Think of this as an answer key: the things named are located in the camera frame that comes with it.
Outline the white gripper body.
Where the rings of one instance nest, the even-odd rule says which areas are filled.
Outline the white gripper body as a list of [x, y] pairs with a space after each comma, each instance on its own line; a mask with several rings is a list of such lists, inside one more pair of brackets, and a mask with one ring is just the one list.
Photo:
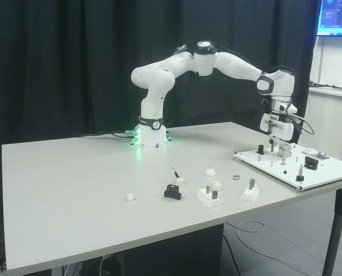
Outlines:
[[280, 121], [278, 115], [264, 113], [260, 121], [260, 130], [270, 138], [274, 136], [284, 141], [292, 138], [292, 123]]

